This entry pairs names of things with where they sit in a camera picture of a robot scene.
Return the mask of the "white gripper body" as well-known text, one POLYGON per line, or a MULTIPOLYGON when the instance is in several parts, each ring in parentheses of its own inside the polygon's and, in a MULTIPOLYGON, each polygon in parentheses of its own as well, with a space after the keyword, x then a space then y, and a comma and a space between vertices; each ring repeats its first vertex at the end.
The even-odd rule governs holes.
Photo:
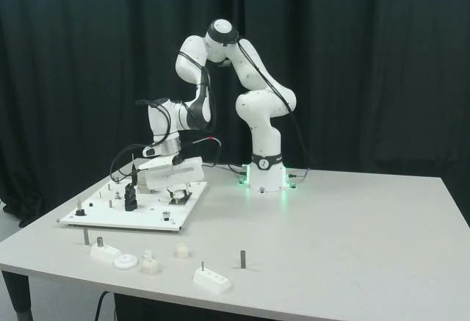
POLYGON ((160 156, 145 163, 145 180, 150 190, 165 190, 175 185, 202 181, 203 160, 200 156, 173 164, 176 156, 160 156))

